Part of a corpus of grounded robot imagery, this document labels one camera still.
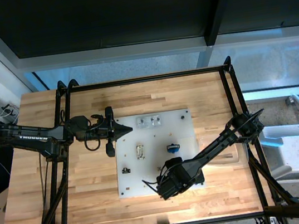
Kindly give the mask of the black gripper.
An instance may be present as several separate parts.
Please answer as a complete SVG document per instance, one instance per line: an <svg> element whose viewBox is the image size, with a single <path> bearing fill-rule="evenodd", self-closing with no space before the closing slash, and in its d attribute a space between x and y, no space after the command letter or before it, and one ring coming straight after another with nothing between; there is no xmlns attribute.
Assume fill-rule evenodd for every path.
<svg viewBox="0 0 299 224"><path fill-rule="evenodd" d="M125 126L117 121L114 121L112 107L107 106L104 112L105 115L103 116L102 120L99 119L100 123L97 123L97 127L92 130L93 140L98 142L96 148L94 148L92 151L97 151L101 147L101 140L107 140L105 146L106 154L109 157L115 157L116 152L114 148L114 142L122 138L124 135L132 132L133 129L130 126Z"/></svg>
<svg viewBox="0 0 299 224"><path fill-rule="evenodd" d="M158 195L164 200L184 193L194 184L193 177L182 166L170 168L166 175L156 179Z"/></svg>

